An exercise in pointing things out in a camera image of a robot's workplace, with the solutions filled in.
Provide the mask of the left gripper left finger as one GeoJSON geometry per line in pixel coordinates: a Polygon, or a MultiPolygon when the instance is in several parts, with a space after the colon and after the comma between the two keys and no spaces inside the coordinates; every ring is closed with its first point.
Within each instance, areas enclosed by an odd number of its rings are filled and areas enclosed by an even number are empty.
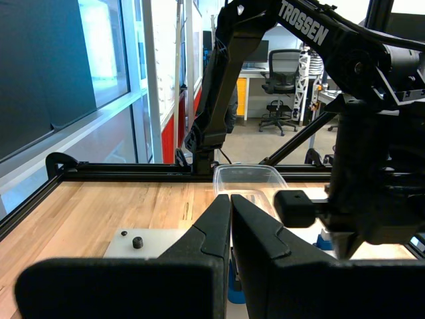
{"type": "Polygon", "coordinates": [[[23,318],[224,318],[231,208],[219,195],[156,259],[47,259],[15,283],[23,318]]]}

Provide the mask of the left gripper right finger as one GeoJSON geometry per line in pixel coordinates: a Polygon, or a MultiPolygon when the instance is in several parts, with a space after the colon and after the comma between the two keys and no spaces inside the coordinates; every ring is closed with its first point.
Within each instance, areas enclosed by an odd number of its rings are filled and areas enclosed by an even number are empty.
{"type": "Polygon", "coordinates": [[[232,244],[251,318],[423,318],[424,262],[341,261],[241,195],[232,244]]]}

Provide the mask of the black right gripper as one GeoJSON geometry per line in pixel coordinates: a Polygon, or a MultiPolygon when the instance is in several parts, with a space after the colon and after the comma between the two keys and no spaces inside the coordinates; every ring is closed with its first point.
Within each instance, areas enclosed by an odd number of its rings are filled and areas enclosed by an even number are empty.
{"type": "Polygon", "coordinates": [[[286,227],[307,228],[318,218],[331,232],[338,259],[350,259],[361,241],[404,244],[424,231],[424,172],[380,171],[346,177],[334,171],[291,172],[290,181],[328,182],[325,199],[281,190],[274,207],[286,227]]]}

